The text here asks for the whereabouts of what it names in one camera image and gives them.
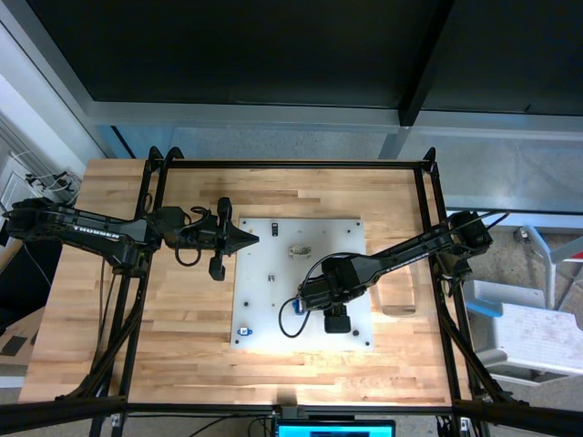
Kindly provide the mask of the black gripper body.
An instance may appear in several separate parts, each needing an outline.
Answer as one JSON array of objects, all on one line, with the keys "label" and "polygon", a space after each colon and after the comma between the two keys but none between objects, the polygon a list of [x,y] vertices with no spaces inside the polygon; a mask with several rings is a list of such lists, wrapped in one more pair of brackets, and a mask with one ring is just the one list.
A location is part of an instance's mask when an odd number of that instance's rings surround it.
[{"label": "black gripper body", "polygon": [[352,330],[346,299],[335,279],[319,275],[304,281],[298,288],[299,300],[307,311],[321,311],[324,332],[346,334]]},{"label": "black gripper body", "polygon": [[214,255],[210,258],[209,274],[214,280],[224,280],[226,269],[222,258],[226,254],[229,238],[228,227],[232,217],[232,205],[229,198],[218,200],[216,214],[210,215],[200,225],[199,247],[204,250],[212,250]]}]

